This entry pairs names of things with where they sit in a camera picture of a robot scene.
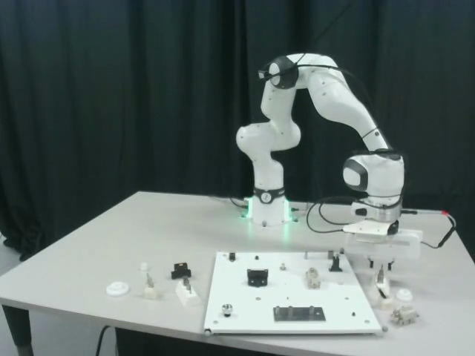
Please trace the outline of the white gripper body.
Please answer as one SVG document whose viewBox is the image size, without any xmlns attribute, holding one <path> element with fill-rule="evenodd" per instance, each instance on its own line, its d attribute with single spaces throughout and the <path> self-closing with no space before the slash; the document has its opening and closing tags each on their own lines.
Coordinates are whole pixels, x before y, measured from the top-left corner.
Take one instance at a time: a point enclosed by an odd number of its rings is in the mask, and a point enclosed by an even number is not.
<svg viewBox="0 0 475 356">
<path fill-rule="evenodd" d="M 421 255 L 423 231 L 402 229 L 394 235 L 347 234 L 344 250 L 371 260 L 415 260 Z"/>
</svg>

